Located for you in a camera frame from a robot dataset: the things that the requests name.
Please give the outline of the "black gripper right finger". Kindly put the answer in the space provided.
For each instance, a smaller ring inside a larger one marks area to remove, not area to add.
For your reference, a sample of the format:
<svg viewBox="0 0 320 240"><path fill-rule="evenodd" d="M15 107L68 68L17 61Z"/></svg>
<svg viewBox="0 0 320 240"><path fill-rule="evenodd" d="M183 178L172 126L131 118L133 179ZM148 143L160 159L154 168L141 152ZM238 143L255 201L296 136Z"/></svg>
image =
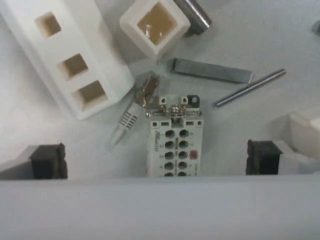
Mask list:
<svg viewBox="0 0 320 240"><path fill-rule="evenodd" d="M292 150L282 140L248 140L246 175L311 175L320 161Z"/></svg>

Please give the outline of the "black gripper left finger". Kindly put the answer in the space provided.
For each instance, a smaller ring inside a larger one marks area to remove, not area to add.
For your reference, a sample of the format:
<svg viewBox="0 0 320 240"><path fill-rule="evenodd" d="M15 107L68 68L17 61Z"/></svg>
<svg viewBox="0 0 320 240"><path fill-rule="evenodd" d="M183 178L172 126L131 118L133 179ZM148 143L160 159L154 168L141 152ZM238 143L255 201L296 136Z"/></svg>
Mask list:
<svg viewBox="0 0 320 240"><path fill-rule="evenodd" d="M29 145L17 158L0 165L1 180L60 180L68 178L63 143Z"/></svg>

